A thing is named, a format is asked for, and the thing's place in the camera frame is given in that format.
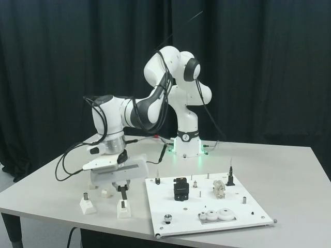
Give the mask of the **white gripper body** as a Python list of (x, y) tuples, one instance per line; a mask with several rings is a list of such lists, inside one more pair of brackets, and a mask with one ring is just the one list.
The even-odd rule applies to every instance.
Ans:
[(104, 184), (118, 184), (136, 178), (147, 178), (147, 155), (139, 154), (129, 156), (128, 159), (118, 164), (119, 154), (104, 154), (89, 163), (91, 183), (95, 186)]

